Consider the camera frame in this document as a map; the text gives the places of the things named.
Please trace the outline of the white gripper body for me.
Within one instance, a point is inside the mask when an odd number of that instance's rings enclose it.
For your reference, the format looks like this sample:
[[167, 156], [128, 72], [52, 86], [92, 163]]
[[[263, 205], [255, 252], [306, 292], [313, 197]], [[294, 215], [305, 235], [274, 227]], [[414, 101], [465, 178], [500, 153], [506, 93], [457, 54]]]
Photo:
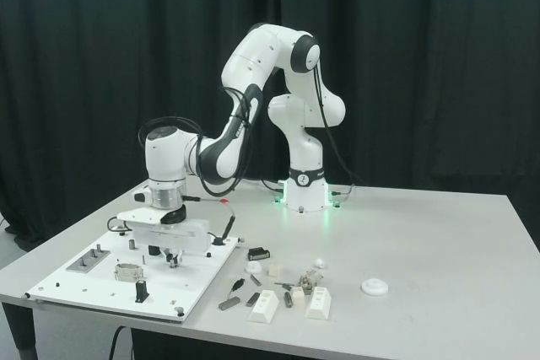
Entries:
[[132, 229], [140, 244], [181, 250], [185, 254], [203, 254], [210, 247], [208, 220], [187, 219], [170, 225], [133, 223]]

